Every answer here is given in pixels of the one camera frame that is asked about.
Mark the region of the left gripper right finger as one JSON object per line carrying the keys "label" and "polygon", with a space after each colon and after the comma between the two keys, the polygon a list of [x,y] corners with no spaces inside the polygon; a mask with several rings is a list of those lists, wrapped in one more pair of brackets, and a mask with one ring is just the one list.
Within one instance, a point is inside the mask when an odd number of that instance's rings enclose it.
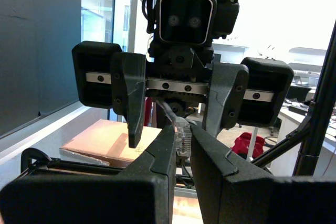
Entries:
{"label": "left gripper right finger", "polygon": [[277,177],[191,126],[191,169],[204,223],[335,223],[335,179]]}

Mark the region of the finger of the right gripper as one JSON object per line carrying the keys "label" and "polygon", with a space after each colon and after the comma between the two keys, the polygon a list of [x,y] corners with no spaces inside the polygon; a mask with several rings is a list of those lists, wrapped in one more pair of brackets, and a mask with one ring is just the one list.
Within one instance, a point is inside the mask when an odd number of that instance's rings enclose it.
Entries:
{"label": "finger of the right gripper", "polygon": [[235,126],[248,79],[245,65],[214,63],[203,118],[203,129],[212,137],[217,137],[221,129]]}

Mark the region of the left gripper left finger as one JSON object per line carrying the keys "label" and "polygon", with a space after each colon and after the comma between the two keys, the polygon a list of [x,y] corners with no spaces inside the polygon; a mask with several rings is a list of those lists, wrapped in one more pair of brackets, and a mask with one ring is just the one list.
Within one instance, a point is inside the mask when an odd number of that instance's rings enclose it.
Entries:
{"label": "left gripper left finger", "polygon": [[5,223],[171,223],[174,129],[166,126],[124,169],[50,158],[28,148],[1,190]]}

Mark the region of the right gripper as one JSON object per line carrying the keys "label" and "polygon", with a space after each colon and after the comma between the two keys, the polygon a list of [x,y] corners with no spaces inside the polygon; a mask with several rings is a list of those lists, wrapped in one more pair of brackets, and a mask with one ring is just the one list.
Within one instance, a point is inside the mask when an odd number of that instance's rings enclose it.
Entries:
{"label": "right gripper", "polygon": [[[184,116],[189,107],[207,104],[213,70],[213,50],[188,46],[128,53],[117,44],[84,41],[72,50],[79,99],[86,106],[112,109],[128,124],[129,147],[141,139],[145,99],[162,99]],[[236,123],[267,127],[274,124],[294,72],[283,61],[244,58],[249,79]]]}

